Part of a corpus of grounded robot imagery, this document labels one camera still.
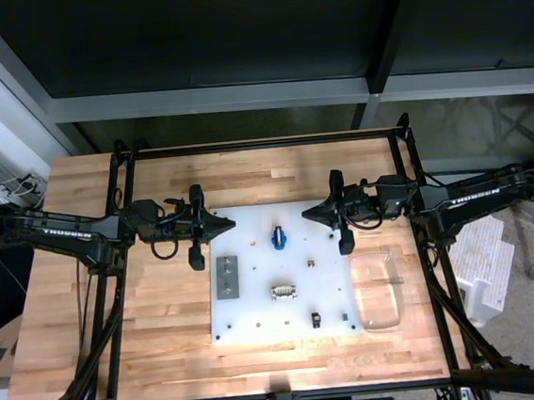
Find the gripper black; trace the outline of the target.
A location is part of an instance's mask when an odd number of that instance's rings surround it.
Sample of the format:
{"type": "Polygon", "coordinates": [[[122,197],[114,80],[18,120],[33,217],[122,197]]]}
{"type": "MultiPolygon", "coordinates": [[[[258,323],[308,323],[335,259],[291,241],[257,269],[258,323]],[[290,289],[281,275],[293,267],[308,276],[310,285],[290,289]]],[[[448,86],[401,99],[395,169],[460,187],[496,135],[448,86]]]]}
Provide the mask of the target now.
{"type": "MultiPolygon", "coordinates": [[[[204,211],[204,194],[198,184],[192,185],[188,189],[189,202],[184,203],[183,208],[178,216],[173,216],[170,225],[170,240],[174,248],[165,260],[171,260],[177,255],[179,242],[182,240],[191,241],[192,245],[188,249],[188,262],[193,270],[205,269],[204,256],[202,254],[202,244],[204,244],[204,222],[202,212],[204,211]]],[[[236,227],[235,221],[217,212],[208,212],[206,223],[208,240],[219,237],[221,234],[228,232],[236,227]]]]}
{"type": "Polygon", "coordinates": [[[376,201],[365,193],[363,185],[345,185],[338,169],[332,170],[329,178],[330,197],[305,209],[301,215],[305,220],[339,231],[339,253],[348,256],[356,246],[352,229],[374,231],[382,225],[383,215],[376,201]]]}

